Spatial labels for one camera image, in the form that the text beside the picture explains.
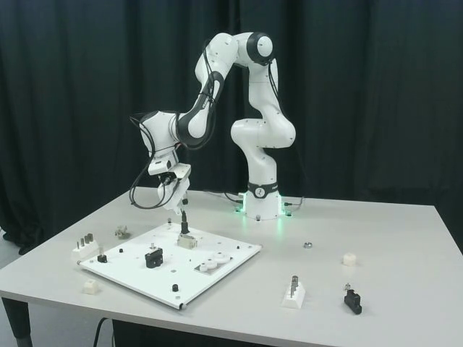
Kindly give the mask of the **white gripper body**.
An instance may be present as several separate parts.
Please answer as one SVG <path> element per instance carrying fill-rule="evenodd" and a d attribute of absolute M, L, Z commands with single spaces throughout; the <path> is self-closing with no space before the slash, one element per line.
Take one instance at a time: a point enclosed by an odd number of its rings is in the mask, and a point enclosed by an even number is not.
<path fill-rule="evenodd" d="M 187 198 L 189 187 L 189 180 L 173 180 L 167 185 L 160 184 L 158 186 L 159 206 L 172 210 L 174 213 L 181 213 L 184 205 L 182 201 Z"/>

